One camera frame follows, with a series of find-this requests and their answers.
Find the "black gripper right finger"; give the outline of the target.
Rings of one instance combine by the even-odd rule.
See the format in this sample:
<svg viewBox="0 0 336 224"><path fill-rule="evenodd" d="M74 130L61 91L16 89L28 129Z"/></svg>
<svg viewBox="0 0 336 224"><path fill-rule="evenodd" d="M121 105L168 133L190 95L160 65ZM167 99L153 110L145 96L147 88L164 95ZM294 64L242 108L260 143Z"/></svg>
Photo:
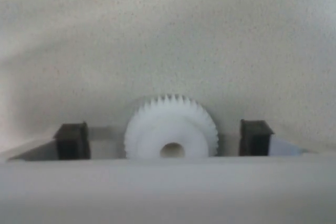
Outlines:
<svg viewBox="0 0 336 224"><path fill-rule="evenodd" d="M240 121L240 156L301 156L312 150L278 137L265 120Z"/></svg>

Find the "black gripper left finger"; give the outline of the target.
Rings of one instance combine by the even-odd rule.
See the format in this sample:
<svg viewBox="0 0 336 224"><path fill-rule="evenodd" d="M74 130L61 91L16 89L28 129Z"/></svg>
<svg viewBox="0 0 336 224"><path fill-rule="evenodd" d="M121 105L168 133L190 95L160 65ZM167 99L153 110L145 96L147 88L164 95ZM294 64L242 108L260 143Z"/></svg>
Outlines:
<svg viewBox="0 0 336 224"><path fill-rule="evenodd" d="M11 155L8 161L74 161L91 159L86 122L64 123L50 141Z"/></svg>

